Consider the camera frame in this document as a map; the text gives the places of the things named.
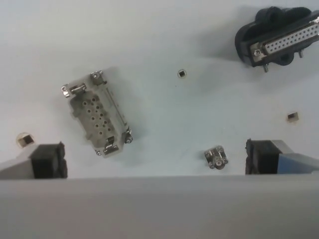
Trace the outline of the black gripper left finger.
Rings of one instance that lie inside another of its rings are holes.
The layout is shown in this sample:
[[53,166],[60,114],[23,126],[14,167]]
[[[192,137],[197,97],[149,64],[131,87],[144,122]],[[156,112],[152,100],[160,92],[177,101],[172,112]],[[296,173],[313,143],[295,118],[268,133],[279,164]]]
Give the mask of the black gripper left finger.
[[1,179],[66,179],[65,145],[33,144],[0,164]]

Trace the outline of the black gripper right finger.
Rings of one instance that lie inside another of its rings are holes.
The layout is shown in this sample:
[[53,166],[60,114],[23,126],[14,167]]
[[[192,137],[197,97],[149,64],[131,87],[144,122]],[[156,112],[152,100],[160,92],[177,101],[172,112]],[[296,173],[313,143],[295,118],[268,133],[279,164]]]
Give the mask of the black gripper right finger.
[[294,152],[282,140],[246,142],[245,174],[312,174],[319,171],[319,160]]

